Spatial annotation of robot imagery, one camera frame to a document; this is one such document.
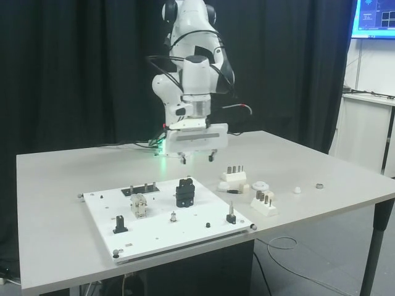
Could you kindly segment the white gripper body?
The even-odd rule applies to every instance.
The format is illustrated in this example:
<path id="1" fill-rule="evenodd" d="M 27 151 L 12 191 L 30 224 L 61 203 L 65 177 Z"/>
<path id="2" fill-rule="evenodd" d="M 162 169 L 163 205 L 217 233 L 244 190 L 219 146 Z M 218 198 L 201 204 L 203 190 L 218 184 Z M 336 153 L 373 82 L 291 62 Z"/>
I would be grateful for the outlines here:
<path id="1" fill-rule="evenodd" d="M 228 125 L 219 123 L 208 128 L 168 131 L 166 153 L 177 154 L 223 149 L 228 145 Z"/>

